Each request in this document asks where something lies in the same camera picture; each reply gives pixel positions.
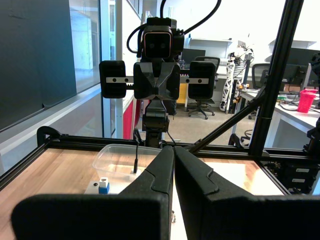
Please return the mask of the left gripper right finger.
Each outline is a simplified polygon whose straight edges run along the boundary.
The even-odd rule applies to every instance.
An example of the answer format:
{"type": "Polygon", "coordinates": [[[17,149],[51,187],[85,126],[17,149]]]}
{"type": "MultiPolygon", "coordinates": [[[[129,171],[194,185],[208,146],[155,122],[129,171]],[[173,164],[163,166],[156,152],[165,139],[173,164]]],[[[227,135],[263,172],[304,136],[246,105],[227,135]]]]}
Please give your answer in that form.
{"type": "Polygon", "coordinates": [[[320,199],[253,195],[182,147],[175,152],[175,186],[190,240],[317,240],[320,199]]]}

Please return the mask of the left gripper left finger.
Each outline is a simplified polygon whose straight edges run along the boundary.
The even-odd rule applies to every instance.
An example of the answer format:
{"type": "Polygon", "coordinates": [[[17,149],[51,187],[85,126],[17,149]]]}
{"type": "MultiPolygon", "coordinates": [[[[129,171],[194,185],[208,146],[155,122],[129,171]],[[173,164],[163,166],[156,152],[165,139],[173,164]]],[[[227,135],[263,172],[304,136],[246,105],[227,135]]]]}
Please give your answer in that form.
{"type": "Polygon", "coordinates": [[[38,194],[11,214],[18,240],[168,240],[175,154],[164,147],[118,194],[38,194]]]}

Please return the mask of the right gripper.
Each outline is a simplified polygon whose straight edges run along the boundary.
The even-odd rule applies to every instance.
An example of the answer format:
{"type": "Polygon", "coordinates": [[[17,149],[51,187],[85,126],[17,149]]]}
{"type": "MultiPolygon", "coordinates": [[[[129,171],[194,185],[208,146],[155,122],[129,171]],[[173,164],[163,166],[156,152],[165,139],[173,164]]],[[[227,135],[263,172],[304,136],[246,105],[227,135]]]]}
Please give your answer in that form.
{"type": "Polygon", "coordinates": [[[125,62],[105,60],[99,64],[102,96],[122,99],[133,90],[137,100],[177,100],[180,84],[189,84],[190,99],[210,99],[215,88],[216,66],[209,61],[192,61],[188,70],[177,62],[136,62],[133,75],[126,75],[125,62]]]}

